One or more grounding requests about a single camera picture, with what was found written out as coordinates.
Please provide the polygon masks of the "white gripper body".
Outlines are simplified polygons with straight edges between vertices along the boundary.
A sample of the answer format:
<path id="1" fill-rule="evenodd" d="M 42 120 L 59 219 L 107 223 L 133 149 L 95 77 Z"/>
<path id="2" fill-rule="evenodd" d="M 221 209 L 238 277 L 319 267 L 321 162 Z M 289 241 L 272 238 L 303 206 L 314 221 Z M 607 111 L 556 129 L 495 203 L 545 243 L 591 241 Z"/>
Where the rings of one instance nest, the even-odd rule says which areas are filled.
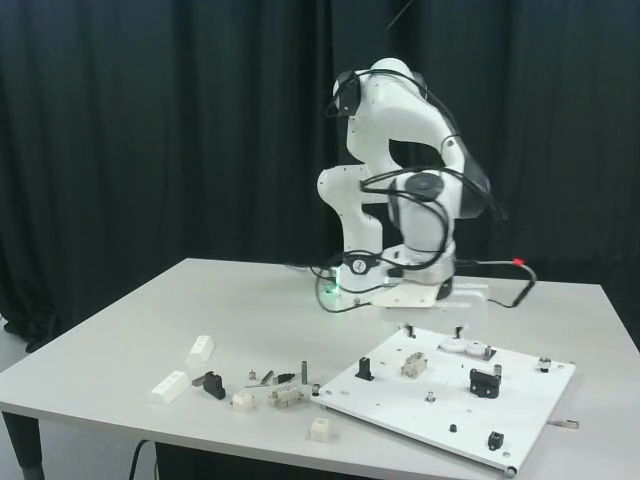
<path id="1" fill-rule="evenodd" d="M 385 320 L 410 325 L 469 325 L 488 315 L 483 294 L 452 294 L 443 300 L 421 295 L 391 294 L 382 298 Z"/>

